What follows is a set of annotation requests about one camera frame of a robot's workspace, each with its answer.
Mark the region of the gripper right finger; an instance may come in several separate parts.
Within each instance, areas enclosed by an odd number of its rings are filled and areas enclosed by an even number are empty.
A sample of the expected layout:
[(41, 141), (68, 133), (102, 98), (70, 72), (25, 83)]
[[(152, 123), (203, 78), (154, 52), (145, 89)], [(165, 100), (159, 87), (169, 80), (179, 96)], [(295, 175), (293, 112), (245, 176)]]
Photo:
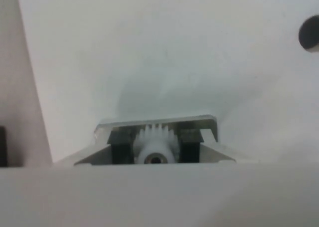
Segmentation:
[(236, 159), (223, 152), (211, 129), (181, 129), (178, 140), (180, 163), (236, 162)]

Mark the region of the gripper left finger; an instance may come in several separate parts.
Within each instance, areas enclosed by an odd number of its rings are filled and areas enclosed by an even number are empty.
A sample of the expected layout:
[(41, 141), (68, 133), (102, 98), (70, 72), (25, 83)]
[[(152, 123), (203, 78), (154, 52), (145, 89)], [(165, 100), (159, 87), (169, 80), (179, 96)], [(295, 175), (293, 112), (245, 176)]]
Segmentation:
[(75, 165), (127, 165), (132, 163), (132, 131), (128, 127), (101, 128), (95, 142)]

